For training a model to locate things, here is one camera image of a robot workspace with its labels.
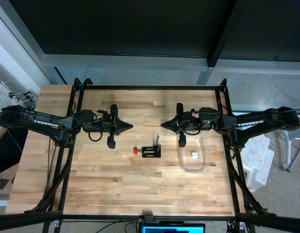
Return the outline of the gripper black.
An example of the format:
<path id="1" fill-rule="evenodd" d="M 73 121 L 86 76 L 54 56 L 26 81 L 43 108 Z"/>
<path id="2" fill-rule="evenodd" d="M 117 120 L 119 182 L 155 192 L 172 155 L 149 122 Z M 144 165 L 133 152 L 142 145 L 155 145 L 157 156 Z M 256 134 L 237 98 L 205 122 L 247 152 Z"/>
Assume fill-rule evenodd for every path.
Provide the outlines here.
<path id="1" fill-rule="evenodd" d="M 199 134 L 199 126 L 196 123 L 193 113 L 194 111 L 184 112 L 183 104 L 177 103 L 176 116 L 171 120 L 161 123 L 161 127 L 179 135 L 178 145 L 180 148 L 186 146 L 186 135 L 196 136 Z"/>
<path id="2" fill-rule="evenodd" d="M 117 127 L 117 116 L 118 116 L 118 108 L 116 104 L 112 104 L 110 107 L 110 113 L 107 114 L 106 119 L 102 121 L 101 124 L 101 133 L 109 133 L 107 137 L 107 146 L 110 149 L 115 149 L 116 142 L 114 140 L 116 134 L 116 127 Z M 127 122 L 122 121 L 118 118 L 118 133 L 121 134 L 124 131 L 130 130 L 133 128 L 133 125 Z"/>

